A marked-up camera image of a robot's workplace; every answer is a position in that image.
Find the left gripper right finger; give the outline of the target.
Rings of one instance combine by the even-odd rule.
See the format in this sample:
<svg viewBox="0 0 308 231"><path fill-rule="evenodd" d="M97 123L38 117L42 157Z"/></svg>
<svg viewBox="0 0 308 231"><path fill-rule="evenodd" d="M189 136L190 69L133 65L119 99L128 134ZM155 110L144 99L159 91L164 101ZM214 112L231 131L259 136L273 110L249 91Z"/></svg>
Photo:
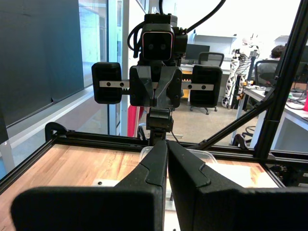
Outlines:
<svg viewBox="0 0 308 231"><path fill-rule="evenodd" d="M183 231L305 231L304 188L244 188L174 141L168 176Z"/></svg>

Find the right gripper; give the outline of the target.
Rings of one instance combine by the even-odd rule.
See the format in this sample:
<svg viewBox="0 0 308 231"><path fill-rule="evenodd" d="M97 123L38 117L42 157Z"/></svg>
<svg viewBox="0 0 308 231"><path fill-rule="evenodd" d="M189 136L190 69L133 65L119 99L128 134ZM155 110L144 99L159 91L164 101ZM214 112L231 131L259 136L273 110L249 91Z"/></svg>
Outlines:
<svg viewBox="0 0 308 231"><path fill-rule="evenodd" d="M177 108L181 92L190 91L194 107L214 108L218 104L222 70L218 66L195 65L191 74L177 66L132 66L122 79L119 63L92 66L94 98L100 104L118 104L123 95L133 106Z"/></svg>

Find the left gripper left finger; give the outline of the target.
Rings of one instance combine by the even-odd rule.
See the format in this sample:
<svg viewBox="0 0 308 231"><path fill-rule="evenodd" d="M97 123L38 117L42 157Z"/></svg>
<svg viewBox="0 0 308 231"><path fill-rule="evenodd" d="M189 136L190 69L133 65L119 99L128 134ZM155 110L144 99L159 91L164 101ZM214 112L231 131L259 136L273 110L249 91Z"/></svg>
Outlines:
<svg viewBox="0 0 308 231"><path fill-rule="evenodd" d="M12 202L18 231L161 231L168 147L159 141L113 187L36 187Z"/></svg>

